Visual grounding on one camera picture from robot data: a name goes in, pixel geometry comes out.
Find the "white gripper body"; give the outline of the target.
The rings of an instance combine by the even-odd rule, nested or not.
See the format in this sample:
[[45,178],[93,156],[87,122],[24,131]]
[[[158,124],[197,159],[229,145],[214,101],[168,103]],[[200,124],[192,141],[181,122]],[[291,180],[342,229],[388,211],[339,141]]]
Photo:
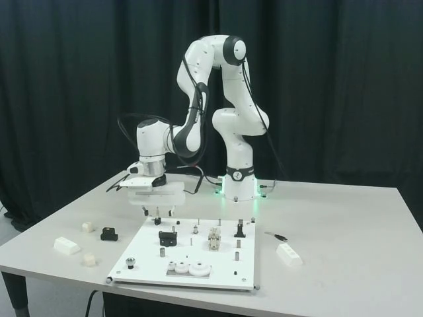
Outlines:
[[126,188],[132,205],[164,207],[184,204],[184,182],[153,187],[152,180],[127,180]]

